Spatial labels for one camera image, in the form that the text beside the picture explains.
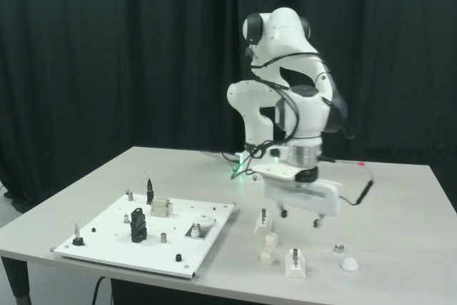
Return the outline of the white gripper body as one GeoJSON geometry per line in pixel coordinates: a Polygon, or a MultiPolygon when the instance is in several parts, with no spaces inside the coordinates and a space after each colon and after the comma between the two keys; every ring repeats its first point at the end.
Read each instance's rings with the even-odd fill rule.
{"type": "Polygon", "coordinates": [[[263,178],[265,197],[288,207],[297,207],[317,215],[337,216],[341,211],[339,201],[342,184],[325,179],[312,183],[301,183],[292,180],[263,178]]]}

